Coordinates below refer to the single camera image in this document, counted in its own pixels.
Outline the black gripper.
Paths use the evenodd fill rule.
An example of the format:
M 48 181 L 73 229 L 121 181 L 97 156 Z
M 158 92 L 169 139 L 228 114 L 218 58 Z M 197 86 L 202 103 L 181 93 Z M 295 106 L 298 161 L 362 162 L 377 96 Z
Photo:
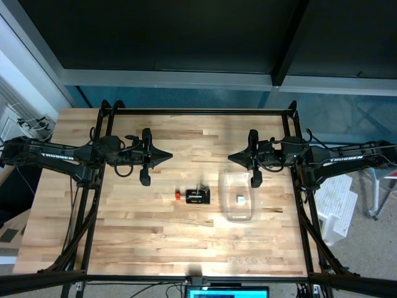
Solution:
M 120 151 L 119 165 L 129 166 L 130 172 L 122 175 L 122 177 L 128 177 L 132 174 L 133 167 L 140 165 L 142 166 L 140 170 L 140 182 L 143 186 L 150 186 L 151 177 L 149 176 L 149 168 L 155 168 L 159 164 L 170 160 L 172 153 L 160 150 L 152 145 L 152 134 L 149 128 L 142 130 L 142 139 L 139 139 L 136 135 L 126 135 L 125 139 L 131 140 L 132 144 Z
M 259 188 L 263 182 L 262 168 L 270 173 L 279 173 L 284 169 L 282 158 L 272 146 L 272 142 L 259 143 L 257 130 L 251 129 L 248 136 L 248 147 L 239 152 L 230 154 L 229 161 L 236 163 L 246 170 L 252 170 L 251 187 Z

